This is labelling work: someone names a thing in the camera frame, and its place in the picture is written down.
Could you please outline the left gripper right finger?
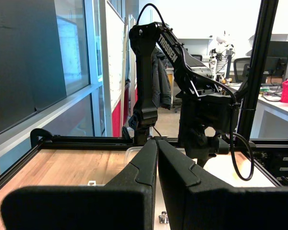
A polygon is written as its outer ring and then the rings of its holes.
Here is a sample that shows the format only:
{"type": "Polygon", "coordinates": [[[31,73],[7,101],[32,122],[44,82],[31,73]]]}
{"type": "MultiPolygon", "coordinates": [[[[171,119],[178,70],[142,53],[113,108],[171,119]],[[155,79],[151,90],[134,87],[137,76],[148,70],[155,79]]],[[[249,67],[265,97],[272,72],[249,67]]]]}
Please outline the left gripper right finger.
{"type": "Polygon", "coordinates": [[[288,187],[233,187],[164,140],[158,174],[173,230],[288,230],[288,187]]]}

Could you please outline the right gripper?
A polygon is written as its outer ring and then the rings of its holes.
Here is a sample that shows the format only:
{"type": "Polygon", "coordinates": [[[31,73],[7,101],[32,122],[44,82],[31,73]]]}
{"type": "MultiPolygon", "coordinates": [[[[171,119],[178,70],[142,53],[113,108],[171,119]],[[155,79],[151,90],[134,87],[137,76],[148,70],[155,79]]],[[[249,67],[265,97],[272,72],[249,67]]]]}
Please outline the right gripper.
{"type": "Polygon", "coordinates": [[[229,141],[221,137],[208,137],[205,130],[211,127],[217,134],[229,134],[237,125],[238,104],[230,96],[207,95],[192,98],[183,95],[180,110],[179,144],[188,157],[212,157],[228,154],[229,141]]]}

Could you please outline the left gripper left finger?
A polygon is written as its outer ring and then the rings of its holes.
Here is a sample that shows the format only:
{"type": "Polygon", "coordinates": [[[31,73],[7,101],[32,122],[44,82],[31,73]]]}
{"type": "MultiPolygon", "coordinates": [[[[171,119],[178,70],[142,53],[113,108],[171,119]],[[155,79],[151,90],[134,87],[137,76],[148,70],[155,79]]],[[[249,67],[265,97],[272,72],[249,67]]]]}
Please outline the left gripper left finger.
{"type": "Polygon", "coordinates": [[[27,186],[0,206],[8,230],[151,230],[157,144],[151,139],[104,186],[27,186]]]}

